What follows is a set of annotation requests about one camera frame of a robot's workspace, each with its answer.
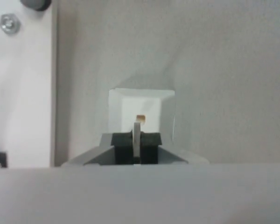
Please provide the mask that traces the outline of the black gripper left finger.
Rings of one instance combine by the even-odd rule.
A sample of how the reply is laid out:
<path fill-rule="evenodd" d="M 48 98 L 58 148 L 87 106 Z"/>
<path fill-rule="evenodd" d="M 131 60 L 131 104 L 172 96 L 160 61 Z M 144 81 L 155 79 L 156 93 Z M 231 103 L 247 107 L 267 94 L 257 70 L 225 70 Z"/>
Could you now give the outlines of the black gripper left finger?
<path fill-rule="evenodd" d="M 98 146 L 68 160 L 64 166 L 133 165 L 132 133 L 104 133 Z"/>

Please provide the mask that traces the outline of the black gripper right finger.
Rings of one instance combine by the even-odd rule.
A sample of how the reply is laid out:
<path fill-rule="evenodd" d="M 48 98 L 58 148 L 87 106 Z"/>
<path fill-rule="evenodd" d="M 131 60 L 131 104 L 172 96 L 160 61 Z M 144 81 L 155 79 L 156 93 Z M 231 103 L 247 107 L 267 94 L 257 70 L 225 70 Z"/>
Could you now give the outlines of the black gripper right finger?
<path fill-rule="evenodd" d="M 174 144 L 172 138 L 163 133 L 141 133 L 140 164 L 203 164 L 210 162 L 188 149 Z"/>

